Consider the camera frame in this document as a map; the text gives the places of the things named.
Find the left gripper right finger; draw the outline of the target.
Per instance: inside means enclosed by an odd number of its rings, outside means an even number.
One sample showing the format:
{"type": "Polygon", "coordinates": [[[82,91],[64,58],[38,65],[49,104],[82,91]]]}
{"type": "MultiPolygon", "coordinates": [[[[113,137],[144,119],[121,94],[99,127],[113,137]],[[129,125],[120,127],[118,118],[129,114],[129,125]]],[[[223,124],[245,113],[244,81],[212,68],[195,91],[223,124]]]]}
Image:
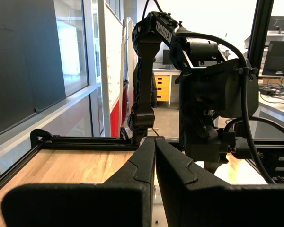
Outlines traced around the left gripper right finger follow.
{"type": "Polygon", "coordinates": [[[284,184],[231,185],[163,139],[156,171],[170,227],[284,227],[284,184]]]}

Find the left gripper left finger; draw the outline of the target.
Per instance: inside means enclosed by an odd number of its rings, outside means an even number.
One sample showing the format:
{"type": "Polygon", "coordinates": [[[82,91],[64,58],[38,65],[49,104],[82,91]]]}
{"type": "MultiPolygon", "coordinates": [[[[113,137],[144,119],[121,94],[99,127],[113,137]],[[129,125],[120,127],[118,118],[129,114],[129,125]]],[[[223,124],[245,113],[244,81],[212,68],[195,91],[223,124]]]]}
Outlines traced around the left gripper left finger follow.
{"type": "Polygon", "coordinates": [[[149,227],[155,141],[146,138],[104,183],[24,184],[1,202],[8,227],[149,227]]]}

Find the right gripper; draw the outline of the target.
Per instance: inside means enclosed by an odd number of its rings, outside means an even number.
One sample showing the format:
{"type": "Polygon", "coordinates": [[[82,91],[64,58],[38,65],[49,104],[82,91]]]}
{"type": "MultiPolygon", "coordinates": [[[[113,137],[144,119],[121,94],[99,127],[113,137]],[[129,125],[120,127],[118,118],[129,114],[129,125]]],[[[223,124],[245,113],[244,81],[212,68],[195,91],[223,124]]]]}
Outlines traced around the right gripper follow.
{"type": "Polygon", "coordinates": [[[225,131],[214,125],[212,117],[204,117],[200,123],[181,125],[180,145],[193,161],[204,161],[204,169],[215,174],[224,165],[226,155],[233,153],[236,158],[249,158],[249,146],[243,137],[236,137],[234,129],[225,131]]]}

